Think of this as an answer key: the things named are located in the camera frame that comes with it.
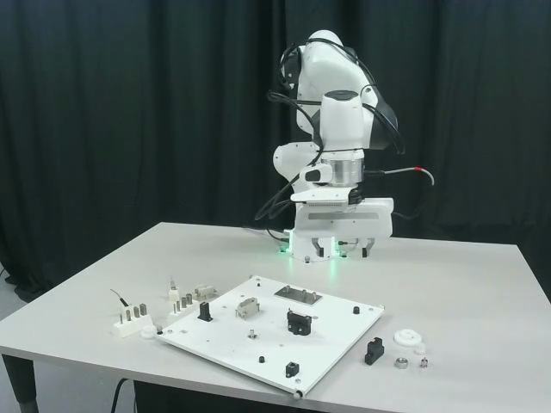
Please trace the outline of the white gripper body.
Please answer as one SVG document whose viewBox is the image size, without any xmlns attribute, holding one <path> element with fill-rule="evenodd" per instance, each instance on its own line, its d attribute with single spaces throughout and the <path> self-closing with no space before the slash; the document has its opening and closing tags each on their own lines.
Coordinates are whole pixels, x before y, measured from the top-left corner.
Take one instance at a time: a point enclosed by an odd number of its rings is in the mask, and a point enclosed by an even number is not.
<svg viewBox="0 0 551 413">
<path fill-rule="evenodd" d="M 295 216 L 294 234 L 304 238 L 386 238 L 393 233 L 393 198 L 366 198 L 355 205 L 343 202 L 306 203 Z"/>
</svg>

